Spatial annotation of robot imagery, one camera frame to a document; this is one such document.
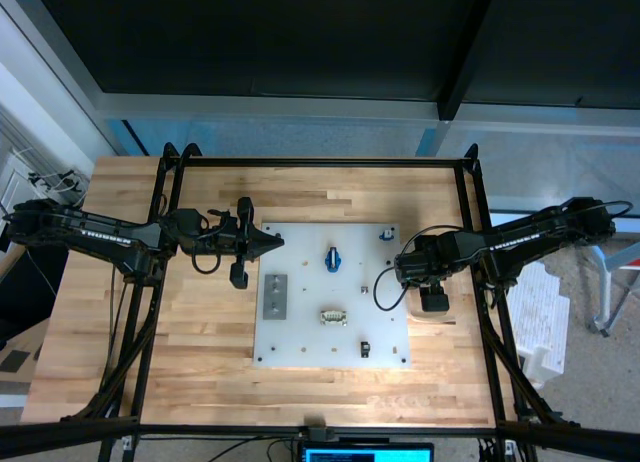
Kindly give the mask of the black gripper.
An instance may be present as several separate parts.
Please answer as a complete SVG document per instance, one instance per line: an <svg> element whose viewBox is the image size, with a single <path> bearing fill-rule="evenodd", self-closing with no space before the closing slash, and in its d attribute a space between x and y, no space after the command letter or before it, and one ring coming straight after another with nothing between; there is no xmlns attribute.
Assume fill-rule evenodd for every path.
<svg viewBox="0 0 640 462"><path fill-rule="evenodd" d="M230 266L230 282L236 289L246 289L248 274L245 262L282 247L283 239L253 225L254 207L249 197L238 200L236 216L232 216L229 211L216 209L209 209L208 213L219 217L218 225L211 230L209 245L216 256L235 258Z"/></svg>
<svg viewBox="0 0 640 462"><path fill-rule="evenodd" d="M428 276L423 279L411 279L407 282L409 289L419 291L421 311L425 313L448 312L449 298L445 293L442 282L449 277L443 275Z"/></svg>

